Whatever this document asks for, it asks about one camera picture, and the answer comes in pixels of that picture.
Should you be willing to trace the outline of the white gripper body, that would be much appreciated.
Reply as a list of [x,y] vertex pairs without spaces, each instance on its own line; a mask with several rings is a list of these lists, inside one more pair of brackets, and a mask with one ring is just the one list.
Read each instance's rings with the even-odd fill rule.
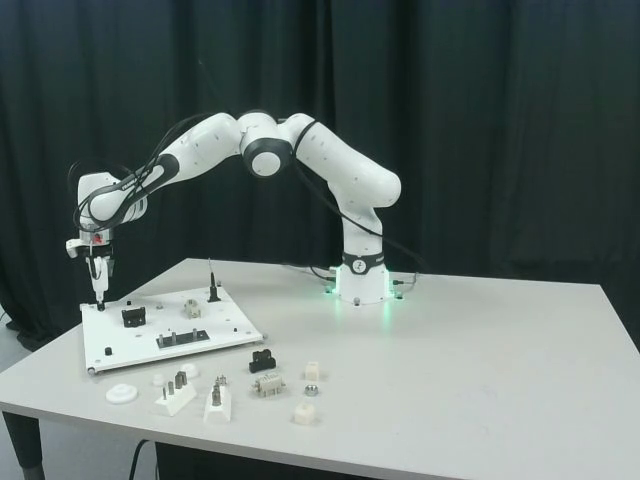
[[109,288],[109,257],[94,256],[88,259],[89,273],[94,292]]

